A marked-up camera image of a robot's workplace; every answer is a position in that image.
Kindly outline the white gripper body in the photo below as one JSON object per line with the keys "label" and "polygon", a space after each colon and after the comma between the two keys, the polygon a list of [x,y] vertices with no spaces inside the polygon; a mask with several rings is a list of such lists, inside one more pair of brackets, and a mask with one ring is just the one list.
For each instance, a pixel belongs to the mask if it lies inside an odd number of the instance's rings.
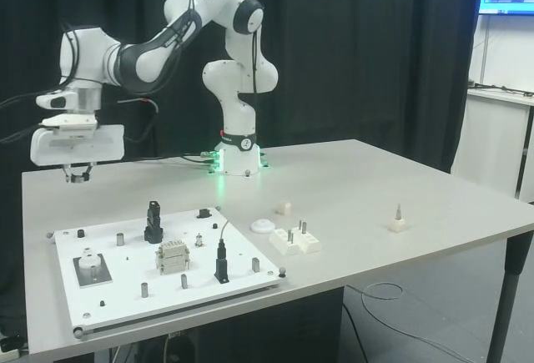
{"label": "white gripper body", "polygon": [[123,125],[103,125],[91,134],[38,129],[30,143],[30,159],[37,166],[118,161],[124,156]]}

